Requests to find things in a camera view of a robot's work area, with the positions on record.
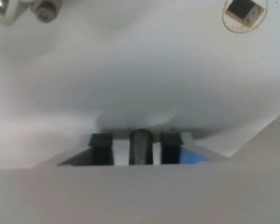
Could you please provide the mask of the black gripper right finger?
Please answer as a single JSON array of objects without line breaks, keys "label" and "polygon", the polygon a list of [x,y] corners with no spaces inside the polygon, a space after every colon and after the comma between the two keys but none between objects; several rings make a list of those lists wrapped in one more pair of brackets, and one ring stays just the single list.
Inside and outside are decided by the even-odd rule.
[{"label": "black gripper right finger", "polygon": [[188,148],[184,148],[182,136],[178,132],[161,133],[160,135],[160,162],[164,164],[199,164],[203,162],[209,162],[210,159],[203,157],[191,151]]}]

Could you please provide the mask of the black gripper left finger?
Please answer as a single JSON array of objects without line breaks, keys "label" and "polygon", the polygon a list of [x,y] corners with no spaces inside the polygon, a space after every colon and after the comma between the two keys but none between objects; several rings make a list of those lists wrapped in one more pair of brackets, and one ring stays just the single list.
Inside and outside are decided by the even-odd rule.
[{"label": "black gripper left finger", "polygon": [[60,162],[58,166],[112,166],[114,165],[112,141],[111,133],[94,133],[86,150]]}]

